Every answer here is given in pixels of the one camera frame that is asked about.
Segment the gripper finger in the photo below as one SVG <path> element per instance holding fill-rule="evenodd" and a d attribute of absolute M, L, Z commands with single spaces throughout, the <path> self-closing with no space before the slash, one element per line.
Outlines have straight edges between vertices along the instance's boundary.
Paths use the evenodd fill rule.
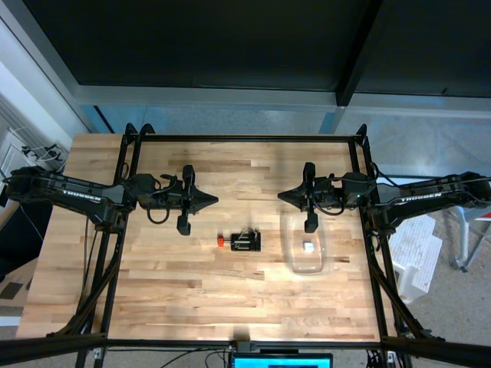
<path fill-rule="evenodd" d="M 304 211 L 305 210 L 305 198 L 300 196 L 293 196 L 293 197 L 284 197 L 284 196 L 279 196 L 278 197 L 280 200 L 283 202 L 288 203 L 289 205 L 293 205 L 296 207 L 299 211 Z"/>
<path fill-rule="evenodd" d="M 305 184 L 302 183 L 300 186 L 296 188 L 280 192 L 278 197 L 302 197 L 305 195 Z"/>
<path fill-rule="evenodd" d="M 214 195 L 210 195 L 208 193 L 205 193 L 205 192 L 199 190 L 196 186 L 192 186 L 191 195 L 195 200 L 218 200 L 219 199 L 218 197 L 216 197 Z"/>
<path fill-rule="evenodd" d="M 219 201 L 218 199 L 193 200 L 191 202 L 191 212 L 197 213 L 208 206 L 216 204 L 218 201 Z"/>

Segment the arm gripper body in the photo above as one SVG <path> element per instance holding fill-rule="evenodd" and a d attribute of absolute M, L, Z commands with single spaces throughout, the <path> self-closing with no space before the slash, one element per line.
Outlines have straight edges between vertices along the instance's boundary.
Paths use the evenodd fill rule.
<path fill-rule="evenodd" d="M 305 184 L 305 203 L 306 203 L 306 211 L 307 211 L 307 219 L 305 220 L 305 232 L 306 233 L 315 233 L 318 229 L 318 215 L 315 213 L 315 209 L 321 212 L 324 215 L 329 216 L 338 216 L 341 214 L 341 211 L 338 212 L 329 212 L 327 209 L 324 209 L 321 206 L 321 192 L 316 193 L 318 189 L 320 189 L 323 185 L 327 186 L 326 192 L 329 192 L 332 188 L 331 182 L 333 177 L 315 177 L 315 164 L 307 162 L 303 169 L 303 180 Z"/>
<path fill-rule="evenodd" d="M 191 213 L 191 201 L 193 199 L 192 189 L 195 184 L 195 171 L 192 165 L 183 167 L 182 179 L 175 176 L 165 176 L 170 183 L 159 193 L 159 200 L 163 203 L 166 215 L 159 224 L 165 223 L 170 217 L 171 209 L 179 209 L 181 214 L 177 218 L 176 228 L 181 235 L 190 235 L 191 224 L 188 216 Z"/>

